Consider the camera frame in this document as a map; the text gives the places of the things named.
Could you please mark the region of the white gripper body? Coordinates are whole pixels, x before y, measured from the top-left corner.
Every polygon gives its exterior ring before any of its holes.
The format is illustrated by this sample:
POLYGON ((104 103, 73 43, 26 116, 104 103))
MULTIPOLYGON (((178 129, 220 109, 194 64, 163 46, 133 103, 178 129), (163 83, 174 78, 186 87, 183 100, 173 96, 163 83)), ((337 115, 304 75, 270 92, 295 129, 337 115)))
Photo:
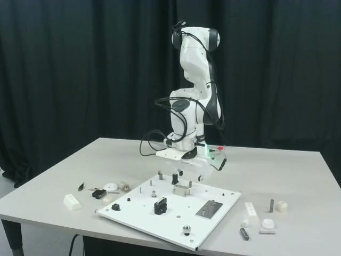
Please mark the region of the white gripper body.
POLYGON ((211 175, 213 167, 210 165, 210 161, 204 157, 195 157, 192 159, 182 159, 176 161, 175 169, 182 172, 192 172, 197 175, 211 175))

